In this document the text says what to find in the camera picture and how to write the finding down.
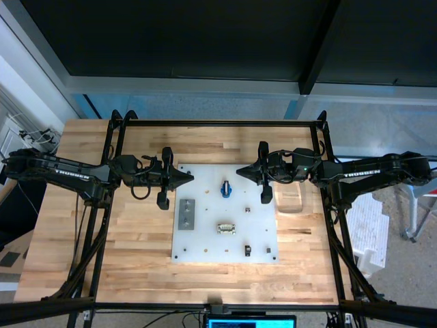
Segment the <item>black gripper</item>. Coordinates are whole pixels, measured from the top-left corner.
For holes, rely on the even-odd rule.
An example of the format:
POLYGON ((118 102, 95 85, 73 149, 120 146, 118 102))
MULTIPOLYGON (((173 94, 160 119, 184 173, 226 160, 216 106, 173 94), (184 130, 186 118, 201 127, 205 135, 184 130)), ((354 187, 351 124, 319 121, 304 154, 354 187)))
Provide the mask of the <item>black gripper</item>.
MULTIPOLYGON (((269 153, 268 143, 261 141, 258 146, 259 172, 262 185, 261 203, 269 204, 273 198, 270 182, 287 185, 290 175, 287 172, 287 163, 283 160, 282 152, 269 153)), ((258 185, 258 162, 236 170, 236 174, 258 185)))
MULTIPOLYGON (((140 175, 141 186, 147 187, 146 196, 150 195, 152 187, 159 187, 160 191, 157 194, 156 203, 159 209, 168 209, 169 199, 167 198, 167 192, 170 189, 171 169, 173 167, 173 152, 171 148, 164 147, 162 149, 160 161, 156 156, 143 155, 141 158, 150 162, 149 166, 140 175)), ((190 165, 178 165, 176 169, 177 175, 185 177, 177 179, 175 182, 176 188, 194 181, 190 165)))

